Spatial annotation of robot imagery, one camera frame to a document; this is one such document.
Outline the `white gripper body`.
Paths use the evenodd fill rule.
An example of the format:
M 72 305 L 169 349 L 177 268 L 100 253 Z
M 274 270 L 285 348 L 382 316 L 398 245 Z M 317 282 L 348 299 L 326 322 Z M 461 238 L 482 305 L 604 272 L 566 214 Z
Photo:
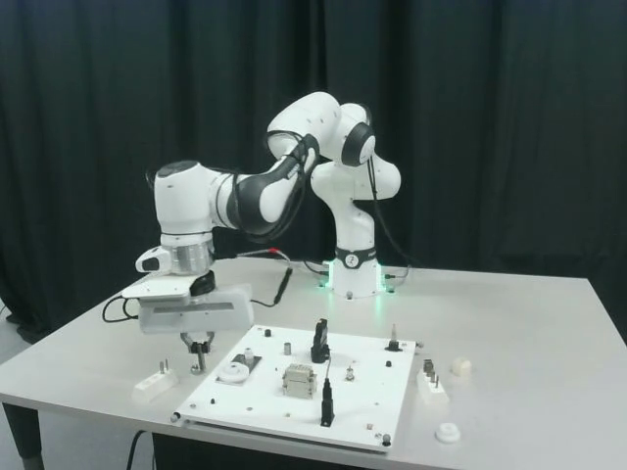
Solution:
M 139 299 L 140 329 L 146 334 L 246 331 L 253 325 L 252 288 L 238 284 L 200 296 Z

